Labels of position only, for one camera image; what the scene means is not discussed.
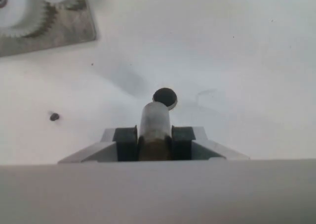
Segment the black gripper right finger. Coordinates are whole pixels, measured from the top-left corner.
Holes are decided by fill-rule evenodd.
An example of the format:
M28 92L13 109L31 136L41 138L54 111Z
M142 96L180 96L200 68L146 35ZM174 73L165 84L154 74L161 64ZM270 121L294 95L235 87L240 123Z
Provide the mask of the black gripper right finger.
M249 157L210 140L204 127L172 127L173 160L248 160Z

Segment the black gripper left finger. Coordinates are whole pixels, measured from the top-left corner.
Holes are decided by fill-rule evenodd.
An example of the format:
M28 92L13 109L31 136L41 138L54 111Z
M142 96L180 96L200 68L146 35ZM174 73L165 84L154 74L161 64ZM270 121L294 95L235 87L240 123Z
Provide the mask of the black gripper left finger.
M101 140L59 161L59 163L137 161L137 127L105 129Z

